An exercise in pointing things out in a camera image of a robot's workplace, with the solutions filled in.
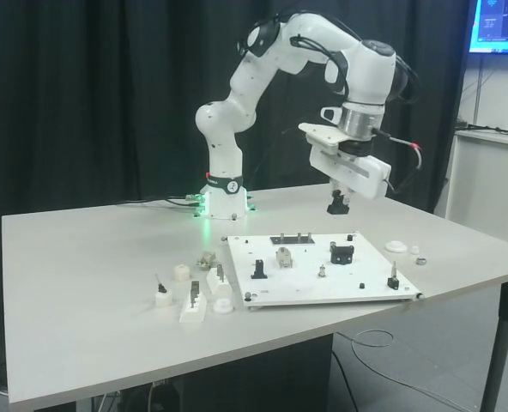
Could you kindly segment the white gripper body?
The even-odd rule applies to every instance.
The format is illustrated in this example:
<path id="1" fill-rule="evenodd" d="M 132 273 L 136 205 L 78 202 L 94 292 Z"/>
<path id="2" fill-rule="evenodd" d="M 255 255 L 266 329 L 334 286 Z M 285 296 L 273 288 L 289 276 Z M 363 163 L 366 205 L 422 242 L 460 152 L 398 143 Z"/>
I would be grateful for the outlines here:
<path id="1" fill-rule="evenodd" d="M 372 155 L 352 157 L 340 151 L 329 154 L 313 146 L 310 163 L 336 182 L 336 188 L 348 189 L 369 200 L 386 194 L 391 166 Z"/>

